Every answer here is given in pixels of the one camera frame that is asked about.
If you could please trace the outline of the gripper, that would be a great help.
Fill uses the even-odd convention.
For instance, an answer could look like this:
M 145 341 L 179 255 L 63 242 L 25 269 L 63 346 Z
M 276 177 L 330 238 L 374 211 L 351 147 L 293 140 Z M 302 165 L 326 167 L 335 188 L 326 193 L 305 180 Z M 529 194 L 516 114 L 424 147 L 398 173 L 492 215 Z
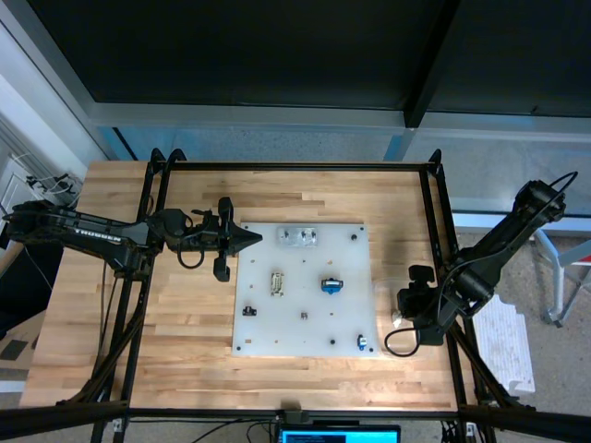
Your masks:
M 442 345 L 444 332 L 438 323 L 439 288 L 431 267 L 414 265 L 409 268 L 409 317 L 416 330 L 419 345 Z
M 206 252 L 216 252 L 217 258 L 213 260 L 213 275 L 218 281 L 230 281 L 227 258 L 261 242 L 262 235 L 237 224 L 234 225 L 234 206 L 228 197 L 219 200 L 217 215 L 214 215 L 211 210 L 192 210 L 191 213 L 200 215 L 202 221 L 189 228 L 184 234 L 183 251 L 198 251 L 200 259 L 195 265 L 183 263 L 183 267 L 197 269 L 203 264 Z

